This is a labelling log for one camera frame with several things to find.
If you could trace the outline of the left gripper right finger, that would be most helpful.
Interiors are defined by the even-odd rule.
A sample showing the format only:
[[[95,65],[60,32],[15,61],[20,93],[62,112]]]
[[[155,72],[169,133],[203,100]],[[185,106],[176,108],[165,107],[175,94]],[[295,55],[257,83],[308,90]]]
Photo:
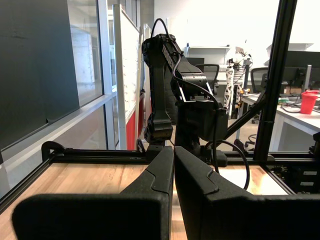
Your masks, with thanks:
[[[174,149],[177,196],[190,240],[317,240],[317,194],[254,195],[183,147]]]

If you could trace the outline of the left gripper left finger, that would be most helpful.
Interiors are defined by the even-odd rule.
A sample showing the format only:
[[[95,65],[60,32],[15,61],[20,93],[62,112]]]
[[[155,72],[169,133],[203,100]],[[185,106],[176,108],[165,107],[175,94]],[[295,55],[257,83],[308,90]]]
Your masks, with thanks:
[[[168,240],[174,151],[164,147],[118,194],[37,194],[11,220],[19,240]]]

